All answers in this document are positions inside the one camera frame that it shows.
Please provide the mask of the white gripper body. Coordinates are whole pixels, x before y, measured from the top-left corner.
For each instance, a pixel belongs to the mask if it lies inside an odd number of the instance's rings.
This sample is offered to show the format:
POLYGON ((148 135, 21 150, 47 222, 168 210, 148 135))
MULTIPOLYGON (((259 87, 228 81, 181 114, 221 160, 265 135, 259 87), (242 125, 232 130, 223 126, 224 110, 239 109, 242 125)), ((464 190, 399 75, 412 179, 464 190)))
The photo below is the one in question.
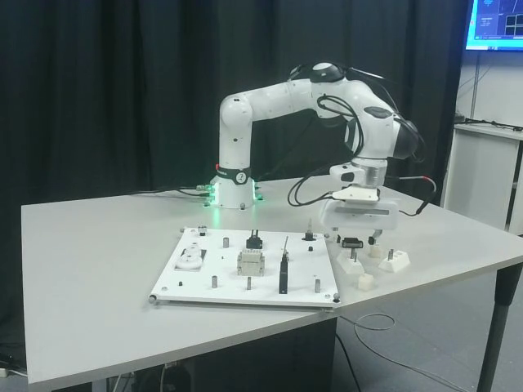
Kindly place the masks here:
POLYGON ((398 219, 399 206, 388 198, 375 203, 329 200, 320 211, 320 222, 327 228, 394 229, 398 219))

